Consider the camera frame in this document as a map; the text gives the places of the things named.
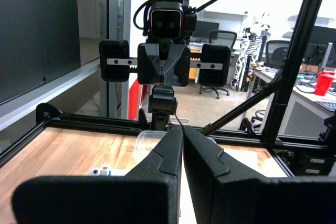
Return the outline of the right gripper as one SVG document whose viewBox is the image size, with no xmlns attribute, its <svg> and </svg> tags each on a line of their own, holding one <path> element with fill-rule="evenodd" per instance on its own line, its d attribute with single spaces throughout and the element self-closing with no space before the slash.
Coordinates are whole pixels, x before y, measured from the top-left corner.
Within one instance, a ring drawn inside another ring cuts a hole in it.
<svg viewBox="0 0 336 224">
<path fill-rule="evenodd" d="M 200 53 L 188 45 L 139 44 L 138 55 L 130 57 L 126 40 L 103 40 L 99 44 L 101 76 L 106 82 L 126 82 L 135 73 L 139 84 L 185 87 L 190 69 L 199 69 L 199 81 L 211 87 L 224 86 L 230 65 L 231 48 L 204 44 Z"/>
</svg>

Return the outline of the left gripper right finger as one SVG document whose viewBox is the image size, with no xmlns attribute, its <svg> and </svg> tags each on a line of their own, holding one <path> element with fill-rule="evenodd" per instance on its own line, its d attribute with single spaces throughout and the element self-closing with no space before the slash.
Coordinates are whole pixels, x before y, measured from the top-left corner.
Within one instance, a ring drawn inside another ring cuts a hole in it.
<svg viewBox="0 0 336 224">
<path fill-rule="evenodd" d="M 198 223 L 335 223 L 334 178 L 266 177 L 190 126 L 184 167 Z"/>
</svg>

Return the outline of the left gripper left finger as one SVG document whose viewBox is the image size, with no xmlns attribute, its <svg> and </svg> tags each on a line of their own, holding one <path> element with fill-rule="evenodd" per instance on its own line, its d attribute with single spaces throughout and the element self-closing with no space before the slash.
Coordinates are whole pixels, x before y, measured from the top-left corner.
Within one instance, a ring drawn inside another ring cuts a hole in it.
<svg viewBox="0 0 336 224">
<path fill-rule="evenodd" d="M 172 127 L 124 176 L 39 176 L 13 192 L 18 223 L 178 223 L 183 132 Z"/>
</svg>

